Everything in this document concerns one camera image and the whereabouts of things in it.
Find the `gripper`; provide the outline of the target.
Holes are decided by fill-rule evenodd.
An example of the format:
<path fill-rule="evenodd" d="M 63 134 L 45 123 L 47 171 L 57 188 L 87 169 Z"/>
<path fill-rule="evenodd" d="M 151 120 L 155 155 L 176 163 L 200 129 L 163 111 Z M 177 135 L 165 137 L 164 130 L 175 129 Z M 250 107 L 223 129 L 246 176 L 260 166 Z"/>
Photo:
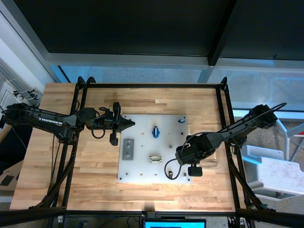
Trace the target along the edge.
<path fill-rule="evenodd" d="M 176 148 L 175 156 L 180 166 L 190 165 L 188 167 L 189 176 L 201 177 L 203 175 L 202 168 L 197 166 L 203 156 L 200 136 L 188 135 L 186 142 Z"/>
<path fill-rule="evenodd" d="M 102 129 L 111 130 L 109 142 L 111 145 L 118 145 L 117 132 L 120 132 L 120 117 L 121 117 L 121 106 L 119 102 L 113 104 L 113 110 L 108 110 L 107 114 L 104 115 L 102 121 Z M 127 116 L 122 117 L 122 131 L 135 126 L 135 122 Z"/>

